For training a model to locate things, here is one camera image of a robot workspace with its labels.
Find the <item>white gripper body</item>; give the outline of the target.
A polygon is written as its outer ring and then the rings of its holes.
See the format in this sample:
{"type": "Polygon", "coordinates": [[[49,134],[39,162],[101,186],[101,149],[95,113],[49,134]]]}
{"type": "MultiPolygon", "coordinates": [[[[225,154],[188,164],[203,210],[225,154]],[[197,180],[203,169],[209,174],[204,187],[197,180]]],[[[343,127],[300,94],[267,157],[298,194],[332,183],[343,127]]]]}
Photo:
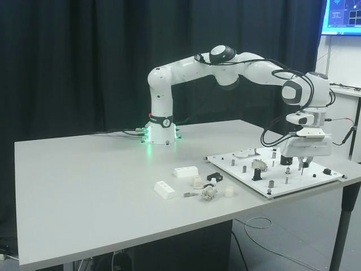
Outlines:
{"type": "Polygon", "coordinates": [[[328,156],[331,137],[292,137],[280,150],[283,156],[328,156]]]}

